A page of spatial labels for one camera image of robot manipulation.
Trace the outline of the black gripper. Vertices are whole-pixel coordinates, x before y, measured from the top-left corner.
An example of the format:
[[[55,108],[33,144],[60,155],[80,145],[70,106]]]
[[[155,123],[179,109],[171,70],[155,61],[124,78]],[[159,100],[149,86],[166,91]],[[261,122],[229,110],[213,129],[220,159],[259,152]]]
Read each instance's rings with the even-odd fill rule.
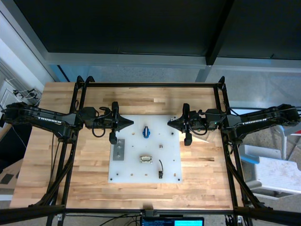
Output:
[[[168,126],[180,131],[185,132],[184,145],[190,146],[192,143],[192,134],[200,135],[197,133],[198,128],[193,128],[198,121],[198,112],[191,111],[190,105],[187,103],[183,104],[182,116],[181,117],[173,117],[168,121]]]
[[[109,133],[109,142],[112,145],[115,145],[117,143],[116,131],[120,131],[133,124],[134,122],[132,120],[124,118],[119,114],[118,102],[113,102],[111,106],[111,114],[104,120],[104,128],[106,130],[111,130]]]

